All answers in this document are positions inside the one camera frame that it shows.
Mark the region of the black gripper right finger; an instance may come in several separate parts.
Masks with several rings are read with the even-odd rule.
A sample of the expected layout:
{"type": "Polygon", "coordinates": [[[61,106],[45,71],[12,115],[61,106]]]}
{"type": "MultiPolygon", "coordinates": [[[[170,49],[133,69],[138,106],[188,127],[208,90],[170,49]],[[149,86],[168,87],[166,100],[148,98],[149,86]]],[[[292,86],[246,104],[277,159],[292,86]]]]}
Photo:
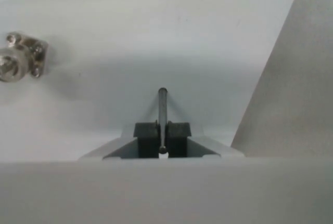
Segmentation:
{"type": "Polygon", "coordinates": [[[166,125],[166,148],[169,158],[193,158],[217,156],[220,158],[244,157],[245,155],[215,139],[206,136],[200,126],[188,122],[166,125]]]}

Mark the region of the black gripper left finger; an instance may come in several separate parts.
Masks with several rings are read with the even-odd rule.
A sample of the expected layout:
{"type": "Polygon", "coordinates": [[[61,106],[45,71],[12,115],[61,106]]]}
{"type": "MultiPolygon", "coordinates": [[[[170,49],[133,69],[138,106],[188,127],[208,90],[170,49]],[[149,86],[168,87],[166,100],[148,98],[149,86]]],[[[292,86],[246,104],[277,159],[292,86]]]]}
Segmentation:
{"type": "Polygon", "coordinates": [[[112,139],[102,146],[89,151],[80,157],[80,159],[151,159],[158,157],[158,125],[155,122],[146,122],[126,125],[122,129],[120,137],[112,139]]]}

